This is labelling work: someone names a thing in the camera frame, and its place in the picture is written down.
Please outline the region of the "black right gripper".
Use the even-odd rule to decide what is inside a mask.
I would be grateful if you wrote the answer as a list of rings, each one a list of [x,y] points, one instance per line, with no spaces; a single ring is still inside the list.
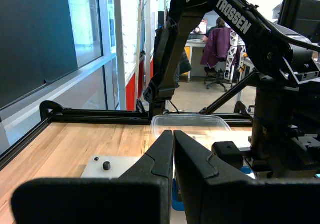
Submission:
[[[295,133],[276,139],[252,133],[247,146],[238,147],[234,138],[215,141],[211,150],[229,165],[249,169],[256,178],[313,178],[320,172],[319,137]]]

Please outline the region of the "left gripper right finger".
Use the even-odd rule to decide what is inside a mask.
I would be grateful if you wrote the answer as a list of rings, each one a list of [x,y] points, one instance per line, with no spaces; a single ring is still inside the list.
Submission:
[[[319,223],[319,182],[255,180],[180,130],[174,161],[188,223]]]

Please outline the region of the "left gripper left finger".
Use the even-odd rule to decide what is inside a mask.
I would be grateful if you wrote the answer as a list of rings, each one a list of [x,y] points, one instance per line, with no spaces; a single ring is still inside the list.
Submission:
[[[169,223],[174,136],[164,131],[119,178],[38,178],[11,198],[16,223]]]

